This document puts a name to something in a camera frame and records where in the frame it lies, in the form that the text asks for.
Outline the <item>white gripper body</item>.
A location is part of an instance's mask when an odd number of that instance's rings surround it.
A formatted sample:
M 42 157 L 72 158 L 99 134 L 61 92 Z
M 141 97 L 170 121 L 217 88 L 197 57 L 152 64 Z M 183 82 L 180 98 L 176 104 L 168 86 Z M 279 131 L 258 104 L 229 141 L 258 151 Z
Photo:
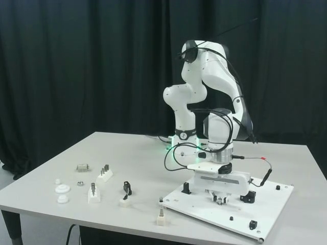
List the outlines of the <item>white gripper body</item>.
M 229 174 L 195 172 L 194 185 L 200 189 L 227 194 L 246 195 L 249 192 L 250 173 L 232 171 Z

